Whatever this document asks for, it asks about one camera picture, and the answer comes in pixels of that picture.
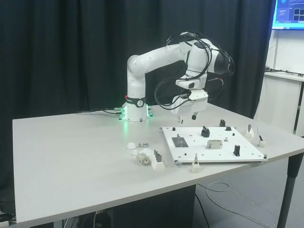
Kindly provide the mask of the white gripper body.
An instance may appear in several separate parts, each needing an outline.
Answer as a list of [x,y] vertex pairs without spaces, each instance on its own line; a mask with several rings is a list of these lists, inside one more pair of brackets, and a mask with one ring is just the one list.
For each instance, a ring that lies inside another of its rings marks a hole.
[[172,100],[171,113],[176,116],[190,113],[193,114],[195,112],[199,113],[207,107],[207,100],[208,98],[205,97],[199,100],[187,101],[186,98],[175,96]]

